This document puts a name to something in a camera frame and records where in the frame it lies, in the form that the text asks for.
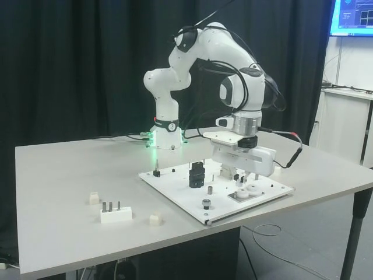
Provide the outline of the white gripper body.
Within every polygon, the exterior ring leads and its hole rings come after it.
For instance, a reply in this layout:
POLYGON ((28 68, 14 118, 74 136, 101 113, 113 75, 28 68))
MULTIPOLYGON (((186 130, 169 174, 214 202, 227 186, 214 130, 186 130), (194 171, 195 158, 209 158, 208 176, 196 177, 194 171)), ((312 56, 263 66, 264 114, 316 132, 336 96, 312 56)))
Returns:
POLYGON ((251 149, 213 148, 212 159, 229 167, 268 177, 273 174, 276 150, 257 146, 251 149))

